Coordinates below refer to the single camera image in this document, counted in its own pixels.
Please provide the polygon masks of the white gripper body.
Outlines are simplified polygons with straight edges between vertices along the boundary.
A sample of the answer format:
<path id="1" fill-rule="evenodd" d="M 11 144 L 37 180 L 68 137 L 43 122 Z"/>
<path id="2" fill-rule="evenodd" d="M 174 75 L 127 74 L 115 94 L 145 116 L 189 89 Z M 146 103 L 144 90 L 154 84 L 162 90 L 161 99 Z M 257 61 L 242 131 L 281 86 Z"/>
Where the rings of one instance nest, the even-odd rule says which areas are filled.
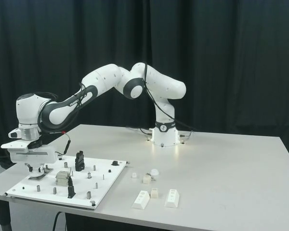
<path id="1" fill-rule="evenodd" d="M 56 162 L 55 148 L 42 145 L 34 149 L 9 149 L 10 158 L 14 163 L 53 164 Z"/>

